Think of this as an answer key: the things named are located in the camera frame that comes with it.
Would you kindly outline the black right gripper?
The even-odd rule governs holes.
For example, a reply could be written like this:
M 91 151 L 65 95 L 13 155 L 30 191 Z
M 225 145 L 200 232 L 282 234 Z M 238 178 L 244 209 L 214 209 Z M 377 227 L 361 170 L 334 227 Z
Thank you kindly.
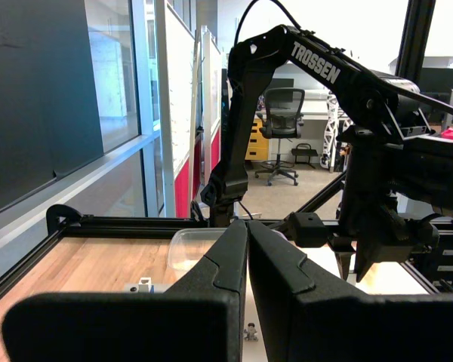
M 321 247 L 330 243 L 340 277 L 348 279 L 356 241 L 356 282 L 379 262 L 402 262 L 411 253 L 430 252 L 439 243 L 439 232 L 425 216 L 405 219 L 398 214 L 397 200 L 390 193 L 395 183 L 380 180 L 348 180 L 341 200 L 337 236 L 315 213 L 292 213 L 289 231 L 301 247 Z

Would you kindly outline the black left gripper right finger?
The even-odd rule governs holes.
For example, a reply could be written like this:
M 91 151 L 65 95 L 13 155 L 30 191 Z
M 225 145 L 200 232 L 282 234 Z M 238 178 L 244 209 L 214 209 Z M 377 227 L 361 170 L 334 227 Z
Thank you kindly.
M 369 295 L 258 221 L 249 274 L 270 361 L 453 361 L 453 294 Z

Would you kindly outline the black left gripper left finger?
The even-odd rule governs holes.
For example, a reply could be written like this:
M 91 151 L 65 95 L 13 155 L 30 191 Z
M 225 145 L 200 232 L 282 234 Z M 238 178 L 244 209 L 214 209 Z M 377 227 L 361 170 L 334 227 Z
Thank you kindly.
M 163 293 L 43 293 L 2 322 L 12 361 L 239 361 L 247 225 L 233 222 Z

